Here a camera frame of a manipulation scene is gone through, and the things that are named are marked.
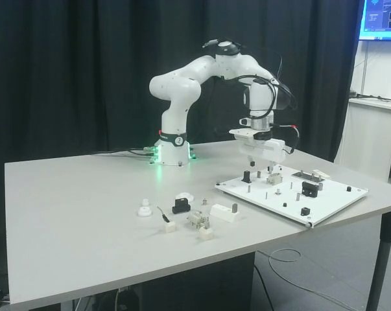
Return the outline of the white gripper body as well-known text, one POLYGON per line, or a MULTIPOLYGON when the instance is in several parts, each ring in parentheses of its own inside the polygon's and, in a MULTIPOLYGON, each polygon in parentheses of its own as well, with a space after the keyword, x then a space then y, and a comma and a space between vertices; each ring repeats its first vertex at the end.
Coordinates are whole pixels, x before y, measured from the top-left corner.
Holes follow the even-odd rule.
POLYGON ((244 141, 239 145, 242 154, 267 161, 285 160, 285 142, 279 139, 267 141, 244 141))

